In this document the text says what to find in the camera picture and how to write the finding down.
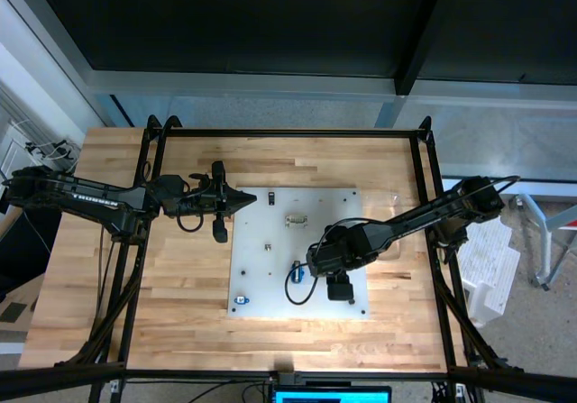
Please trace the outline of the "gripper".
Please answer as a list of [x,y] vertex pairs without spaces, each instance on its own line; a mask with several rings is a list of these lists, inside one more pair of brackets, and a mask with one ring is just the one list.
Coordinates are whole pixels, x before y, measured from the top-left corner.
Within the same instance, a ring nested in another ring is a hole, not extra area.
[[345,238],[327,235],[307,250],[307,266],[314,278],[324,278],[330,301],[353,302],[354,292],[348,271],[359,267],[358,254]]
[[182,199],[182,215],[195,215],[199,222],[195,228],[182,226],[182,230],[191,234],[199,231],[204,224],[204,215],[213,214],[213,237],[218,243],[226,243],[228,231],[224,225],[225,210],[228,215],[233,215],[254,203],[257,197],[230,186],[226,187],[224,163],[221,160],[213,162],[211,170],[212,177],[198,173],[190,175],[192,179],[199,180],[199,186]]

